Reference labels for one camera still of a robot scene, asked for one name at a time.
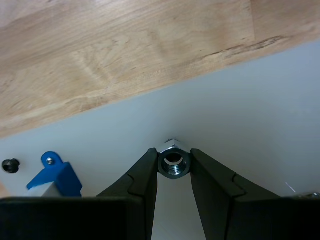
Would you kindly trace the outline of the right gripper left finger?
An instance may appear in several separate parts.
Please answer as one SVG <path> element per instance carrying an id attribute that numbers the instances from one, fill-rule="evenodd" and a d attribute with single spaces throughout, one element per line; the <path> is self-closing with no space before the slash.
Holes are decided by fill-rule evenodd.
<path id="1" fill-rule="evenodd" d="M 44 169 L 27 185 L 47 188 L 39 197 L 0 201 L 3 240 L 149 240 L 158 189 L 158 152 L 149 149 L 119 180 L 95 197 L 82 197 L 82 185 L 69 162 L 48 151 Z"/>

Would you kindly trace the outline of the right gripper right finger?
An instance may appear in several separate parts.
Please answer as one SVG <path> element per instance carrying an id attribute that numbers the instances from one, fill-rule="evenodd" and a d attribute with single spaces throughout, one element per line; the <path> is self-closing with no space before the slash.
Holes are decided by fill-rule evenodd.
<path id="1" fill-rule="evenodd" d="M 320 199 L 280 197 L 199 149 L 191 150 L 191 184 L 208 240 L 318 240 Z"/>

